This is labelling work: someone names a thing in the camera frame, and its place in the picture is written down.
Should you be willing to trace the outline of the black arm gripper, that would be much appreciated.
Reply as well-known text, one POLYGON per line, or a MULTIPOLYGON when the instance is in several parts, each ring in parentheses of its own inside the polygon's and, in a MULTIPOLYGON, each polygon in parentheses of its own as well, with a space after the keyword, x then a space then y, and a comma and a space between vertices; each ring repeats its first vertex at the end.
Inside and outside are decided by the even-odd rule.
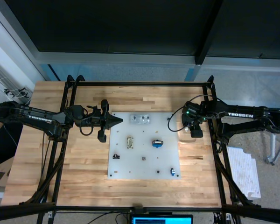
POLYGON ((182 125, 185 128, 188 128, 190 131, 192 130, 200 130, 200 120, 196 116, 191 117, 188 114, 182 115, 182 125))
POLYGON ((98 140, 102 143, 106 143, 106 120, 110 121, 107 122, 107 129, 110 129, 113 126, 122 123, 123 119, 110 113, 107 114, 109 110, 109 103, 106 99, 101 101, 101 109, 98 109, 97 106, 88 107, 92 109, 92 113, 90 114, 91 132, 93 131, 93 128, 100 127, 100 130, 98 131, 98 140))

